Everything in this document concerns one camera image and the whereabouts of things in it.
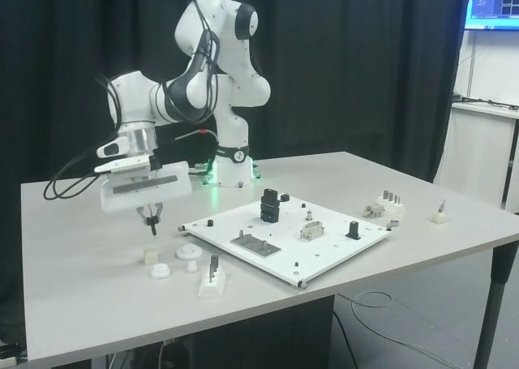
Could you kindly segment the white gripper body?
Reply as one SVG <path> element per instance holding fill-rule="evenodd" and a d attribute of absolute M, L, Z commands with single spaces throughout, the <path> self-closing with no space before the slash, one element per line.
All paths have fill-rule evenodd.
<path fill-rule="evenodd" d="M 144 177 L 110 176 L 101 185 L 101 208 L 105 212 L 159 204 L 192 193 L 186 161 L 164 165 Z"/>

